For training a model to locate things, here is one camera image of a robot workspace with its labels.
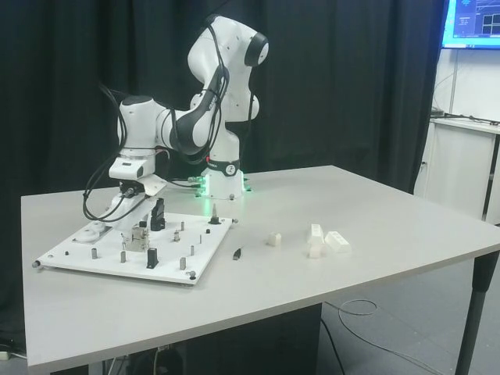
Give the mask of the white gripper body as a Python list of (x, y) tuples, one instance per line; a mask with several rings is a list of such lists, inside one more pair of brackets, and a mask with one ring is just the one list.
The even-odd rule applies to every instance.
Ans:
[(143, 194), (135, 195), (132, 198), (125, 198), (116, 209), (121, 198), (121, 194), (113, 197), (107, 213), (113, 210), (114, 212), (107, 217), (107, 224), (114, 230), (128, 233), (133, 226), (147, 219), (153, 209), (153, 199), (145, 198)]

